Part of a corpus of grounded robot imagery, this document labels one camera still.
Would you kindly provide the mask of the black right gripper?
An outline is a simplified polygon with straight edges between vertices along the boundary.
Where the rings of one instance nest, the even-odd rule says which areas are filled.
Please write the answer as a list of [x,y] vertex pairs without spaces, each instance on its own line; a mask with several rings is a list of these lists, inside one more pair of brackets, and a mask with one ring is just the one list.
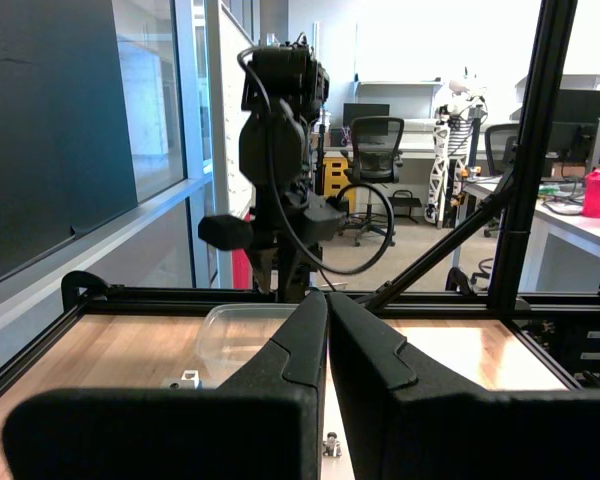
[[[344,208],[337,205],[334,197],[324,199],[311,196],[308,205],[301,209],[293,209],[286,201],[282,205],[286,207],[286,218],[291,230],[306,247],[331,240],[345,223]],[[291,241],[291,236],[285,229],[276,206],[273,206],[272,213],[258,213],[257,208],[253,210],[249,220],[232,215],[206,216],[198,224],[198,237],[222,251],[253,250],[254,278],[259,290],[269,294],[276,256],[276,248],[272,245],[279,238]],[[300,263],[301,255],[294,248],[282,248],[279,251],[280,299],[304,297]]]

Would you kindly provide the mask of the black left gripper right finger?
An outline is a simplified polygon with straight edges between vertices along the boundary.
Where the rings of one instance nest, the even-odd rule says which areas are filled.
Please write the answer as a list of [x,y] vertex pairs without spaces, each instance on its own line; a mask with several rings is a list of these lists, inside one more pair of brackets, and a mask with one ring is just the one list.
[[490,391],[341,293],[329,357],[359,479],[600,479],[600,390]]

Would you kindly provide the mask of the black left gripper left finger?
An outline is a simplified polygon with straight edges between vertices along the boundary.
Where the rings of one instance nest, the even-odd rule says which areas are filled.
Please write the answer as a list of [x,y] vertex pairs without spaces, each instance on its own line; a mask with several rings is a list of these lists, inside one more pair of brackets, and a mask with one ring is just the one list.
[[16,479],[316,479],[328,307],[310,293],[214,389],[58,389],[20,403],[2,446]]

